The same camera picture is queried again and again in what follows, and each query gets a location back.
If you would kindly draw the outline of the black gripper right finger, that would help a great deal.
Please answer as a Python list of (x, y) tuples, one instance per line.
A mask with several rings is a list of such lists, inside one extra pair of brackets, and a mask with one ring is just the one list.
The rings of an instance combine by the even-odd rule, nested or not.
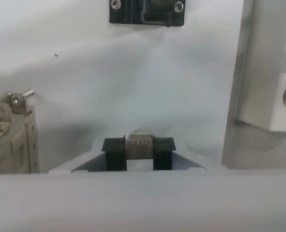
[(176, 149), (173, 137), (153, 138), (153, 170), (172, 171), (203, 168), (199, 163), (183, 156)]

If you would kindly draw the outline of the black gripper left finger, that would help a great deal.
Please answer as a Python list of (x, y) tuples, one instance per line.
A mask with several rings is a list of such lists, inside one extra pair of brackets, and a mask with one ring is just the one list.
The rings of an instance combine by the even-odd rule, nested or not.
[(90, 157), (73, 169), (88, 172), (127, 171), (125, 137), (105, 138), (100, 151), (90, 152)]

